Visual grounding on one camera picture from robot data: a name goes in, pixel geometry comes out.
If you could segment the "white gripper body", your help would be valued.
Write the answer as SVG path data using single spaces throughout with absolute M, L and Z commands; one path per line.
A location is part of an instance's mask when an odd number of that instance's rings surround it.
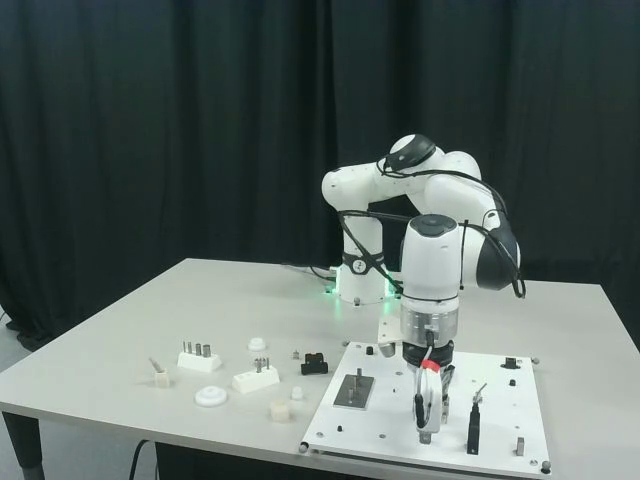
M 443 410 L 442 379 L 438 371 L 429 368 L 416 370 L 413 404 L 417 431 L 438 433 Z

